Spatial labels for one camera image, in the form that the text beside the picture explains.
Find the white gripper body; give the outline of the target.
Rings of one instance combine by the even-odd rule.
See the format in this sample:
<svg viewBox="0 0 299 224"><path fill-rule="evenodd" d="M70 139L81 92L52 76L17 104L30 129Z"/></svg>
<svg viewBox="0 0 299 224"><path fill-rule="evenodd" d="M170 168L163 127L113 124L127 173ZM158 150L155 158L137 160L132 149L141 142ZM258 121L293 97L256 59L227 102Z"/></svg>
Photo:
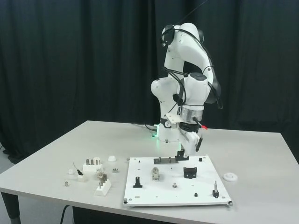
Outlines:
<svg viewBox="0 0 299 224"><path fill-rule="evenodd" d="M180 130L179 142L185 151L184 156L194 156L201 145L201 134Z"/></svg>

